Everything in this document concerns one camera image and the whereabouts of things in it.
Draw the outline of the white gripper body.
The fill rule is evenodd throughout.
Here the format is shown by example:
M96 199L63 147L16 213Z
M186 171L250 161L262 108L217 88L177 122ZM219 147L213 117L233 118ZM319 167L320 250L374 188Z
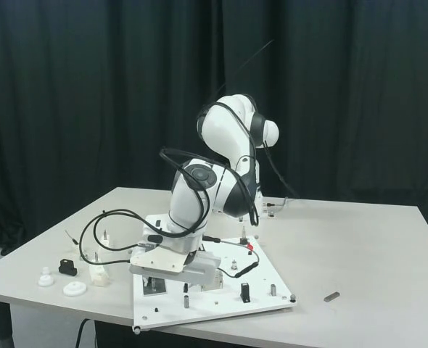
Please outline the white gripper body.
M168 281L205 285L213 282L215 271L220 265L220 261L219 257L213 256L210 252L198 252L192 262L185 265L180 273L143 268L134 264L130 264L129 270L133 274L146 278L161 278Z

